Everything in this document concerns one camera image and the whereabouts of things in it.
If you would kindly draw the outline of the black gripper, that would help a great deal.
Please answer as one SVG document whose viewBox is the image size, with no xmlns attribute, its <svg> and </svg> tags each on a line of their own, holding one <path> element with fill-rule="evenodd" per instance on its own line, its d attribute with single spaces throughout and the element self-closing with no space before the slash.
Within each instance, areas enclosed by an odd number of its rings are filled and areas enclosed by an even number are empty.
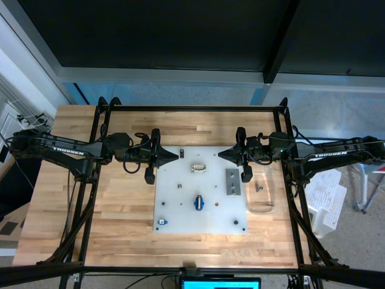
<svg viewBox="0 0 385 289">
<path fill-rule="evenodd" d="M 247 137 L 245 128 L 238 127 L 236 130 L 236 145 L 218 153 L 220 158 L 237 166 L 242 166 L 241 181 L 243 183 L 250 182 L 253 177 L 250 162 L 261 166 L 265 165 L 262 139 L 263 134 L 261 132 L 257 136 Z"/>
<path fill-rule="evenodd" d="M 148 165 L 144 172 L 144 179 L 147 184 L 154 184 L 154 169 L 167 163 L 177 161 L 179 155 L 166 150 L 160 145 L 161 134 L 160 129 L 158 128 L 152 130 L 151 136 L 142 132 L 135 133 L 135 136 L 140 138 L 141 141 L 140 144 L 134 147 L 134 161 L 139 165 Z"/>
</svg>

